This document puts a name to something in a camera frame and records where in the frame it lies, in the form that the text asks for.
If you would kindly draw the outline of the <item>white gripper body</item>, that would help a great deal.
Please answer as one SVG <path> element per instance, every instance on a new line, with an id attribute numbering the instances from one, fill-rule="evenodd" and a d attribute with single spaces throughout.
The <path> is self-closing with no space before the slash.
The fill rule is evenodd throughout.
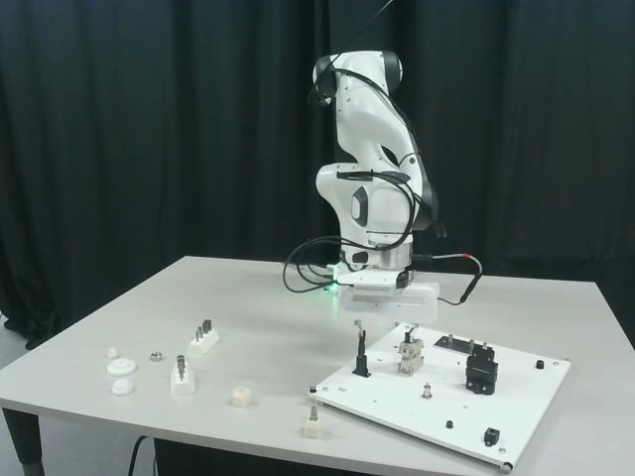
<path id="1" fill-rule="evenodd" d="M 405 288 L 339 287 L 339 313 L 353 320 L 428 324 L 438 318 L 438 283 L 410 283 Z"/>

